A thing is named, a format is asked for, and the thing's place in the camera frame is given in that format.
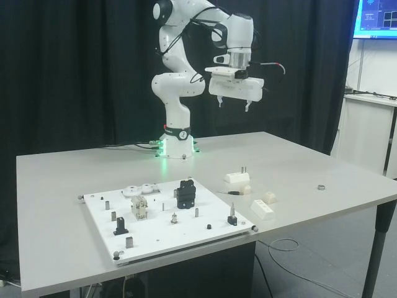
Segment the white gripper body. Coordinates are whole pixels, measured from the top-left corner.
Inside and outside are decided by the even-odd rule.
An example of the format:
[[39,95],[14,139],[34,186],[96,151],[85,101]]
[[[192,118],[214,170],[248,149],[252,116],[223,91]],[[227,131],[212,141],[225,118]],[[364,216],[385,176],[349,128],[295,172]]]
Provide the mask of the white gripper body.
[[262,99],[264,80],[259,78],[211,78],[208,91],[211,95],[259,102]]

